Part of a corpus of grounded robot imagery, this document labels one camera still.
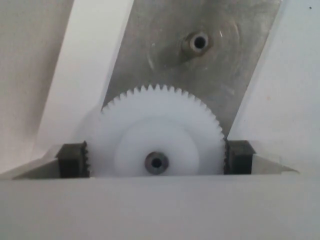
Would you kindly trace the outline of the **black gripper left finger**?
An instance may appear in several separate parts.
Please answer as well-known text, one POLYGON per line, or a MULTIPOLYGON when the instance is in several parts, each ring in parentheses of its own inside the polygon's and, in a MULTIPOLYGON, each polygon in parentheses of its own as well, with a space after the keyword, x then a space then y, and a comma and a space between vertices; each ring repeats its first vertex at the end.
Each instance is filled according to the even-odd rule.
POLYGON ((41 158, 14 169, 11 174, 13 180, 76 179, 90 176, 85 141, 54 146, 41 158))

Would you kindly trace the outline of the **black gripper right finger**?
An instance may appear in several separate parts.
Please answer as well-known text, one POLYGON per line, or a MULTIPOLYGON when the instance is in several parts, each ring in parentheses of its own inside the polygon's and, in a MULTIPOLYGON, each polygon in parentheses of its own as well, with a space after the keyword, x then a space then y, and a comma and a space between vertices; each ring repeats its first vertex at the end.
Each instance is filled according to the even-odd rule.
POLYGON ((224 175, 282 175, 299 171, 257 154, 247 140, 225 140, 224 175))

